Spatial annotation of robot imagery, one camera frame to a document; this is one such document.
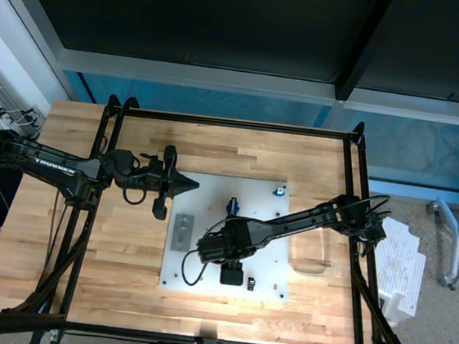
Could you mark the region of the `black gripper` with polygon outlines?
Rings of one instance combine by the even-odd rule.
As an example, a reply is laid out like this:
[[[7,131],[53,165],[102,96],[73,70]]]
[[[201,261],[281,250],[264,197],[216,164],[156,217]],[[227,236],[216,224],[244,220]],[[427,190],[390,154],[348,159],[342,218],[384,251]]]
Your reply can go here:
[[[162,160],[157,155],[141,153],[140,156],[148,159],[149,163],[141,169],[140,177],[136,178],[136,189],[143,192],[142,202],[145,201],[148,191],[157,192],[158,197],[154,199],[152,213],[157,220],[165,220],[167,218],[166,198],[196,190],[199,188],[199,183],[176,170],[178,155],[174,145],[166,147]]]
[[[221,264],[220,283],[231,286],[243,285],[243,265],[240,262],[228,261]]]

